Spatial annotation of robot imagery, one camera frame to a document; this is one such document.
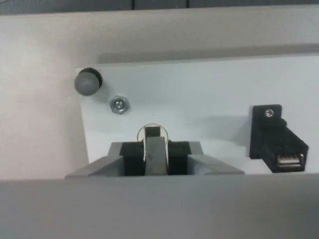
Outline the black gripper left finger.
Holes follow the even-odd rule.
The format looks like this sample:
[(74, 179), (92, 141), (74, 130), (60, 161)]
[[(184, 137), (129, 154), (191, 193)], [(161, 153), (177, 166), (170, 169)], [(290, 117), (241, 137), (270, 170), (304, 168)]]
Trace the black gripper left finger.
[(108, 155), (66, 175), (67, 178), (93, 176), (144, 176), (144, 143), (113, 142)]

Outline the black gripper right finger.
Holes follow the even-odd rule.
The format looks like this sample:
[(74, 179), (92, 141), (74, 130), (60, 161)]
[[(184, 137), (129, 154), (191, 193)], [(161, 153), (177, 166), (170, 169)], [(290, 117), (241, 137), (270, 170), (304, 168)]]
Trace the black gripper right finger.
[(244, 175), (244, 171), (204, 154), (199, 141), (168, 141), (169, 175)]

